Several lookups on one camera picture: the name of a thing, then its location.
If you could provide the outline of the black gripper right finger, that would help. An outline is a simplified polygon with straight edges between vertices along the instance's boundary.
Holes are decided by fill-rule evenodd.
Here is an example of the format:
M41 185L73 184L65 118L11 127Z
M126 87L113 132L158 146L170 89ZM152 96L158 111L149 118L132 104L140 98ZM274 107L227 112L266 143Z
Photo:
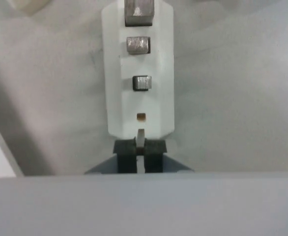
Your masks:
M194 172L191 168L166 155L165 140L145 139L144 169L145 173L183 173Z

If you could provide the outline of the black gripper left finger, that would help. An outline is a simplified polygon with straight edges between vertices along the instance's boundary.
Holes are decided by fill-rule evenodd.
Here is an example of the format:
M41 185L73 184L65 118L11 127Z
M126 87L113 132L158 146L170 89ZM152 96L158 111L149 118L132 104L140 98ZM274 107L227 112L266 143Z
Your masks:
M85 174L136 174L137 148L136 139L116 140L113 156L94 166Z

